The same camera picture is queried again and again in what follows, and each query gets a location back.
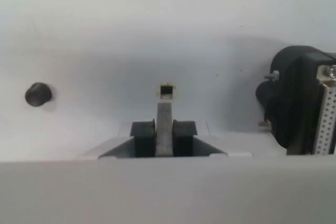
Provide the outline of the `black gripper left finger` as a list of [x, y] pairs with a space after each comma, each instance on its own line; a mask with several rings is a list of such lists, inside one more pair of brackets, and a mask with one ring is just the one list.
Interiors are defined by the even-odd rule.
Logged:
[[122, 123], [116, 137], [103, 144], [99, 158], [150, 158], [155, 156], [155, 121]]

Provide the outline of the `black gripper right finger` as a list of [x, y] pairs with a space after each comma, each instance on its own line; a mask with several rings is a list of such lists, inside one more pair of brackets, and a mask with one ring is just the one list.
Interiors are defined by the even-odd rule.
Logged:
[[172, 124], [172, 145], [174, 157], [201, 157], [224, 154], [223, 151], [197, 138], [195, 121], [174, 120]]

